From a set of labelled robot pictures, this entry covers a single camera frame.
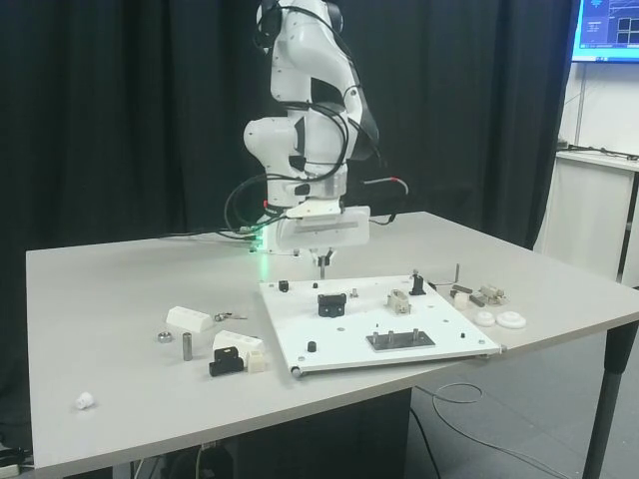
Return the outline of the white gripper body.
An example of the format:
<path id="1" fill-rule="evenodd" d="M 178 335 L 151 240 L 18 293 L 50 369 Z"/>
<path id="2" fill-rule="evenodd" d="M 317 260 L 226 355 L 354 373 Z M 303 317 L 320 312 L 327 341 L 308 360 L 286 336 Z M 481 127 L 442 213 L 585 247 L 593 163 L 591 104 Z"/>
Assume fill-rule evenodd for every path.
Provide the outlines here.
<path id="1" fill-rule="evenodd" d="M 365 244 L 369 240 L 368 206 L 321 214 L 302 214 L 300 208 L 286 213 L 285 218 L 274 225 L 273 247 L 279 250 L 329 249 Z"/>

